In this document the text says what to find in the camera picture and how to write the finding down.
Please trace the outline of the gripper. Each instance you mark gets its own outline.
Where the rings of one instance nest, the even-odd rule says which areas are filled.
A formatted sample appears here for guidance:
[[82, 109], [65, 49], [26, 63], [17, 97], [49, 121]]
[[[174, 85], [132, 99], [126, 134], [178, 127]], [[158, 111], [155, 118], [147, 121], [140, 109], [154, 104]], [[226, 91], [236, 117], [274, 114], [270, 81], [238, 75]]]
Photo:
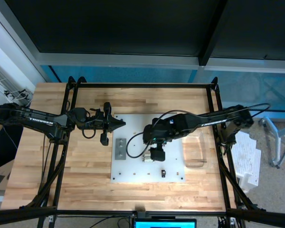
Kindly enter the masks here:
[[164, 162], [165, 161], [165, 151], [162, 148], [162, 144], [157, 144], [155, 148], [150, 148], [150, 155], [153, 161]]
[[109, 139], [107, 133], [112, 133], [114, 130], [121, 128], [126, 125], [126, 122], [120, 119], [116, 119], [111, 115], [111, 105], [109, 102], [105, 102], [103, 106], [103, 111], [100, 109], [95, 109], [95, 116], [92, 118], [93, 130], [102, 130], [100, 135], [100, 143], [102, 145], [108, 145]]

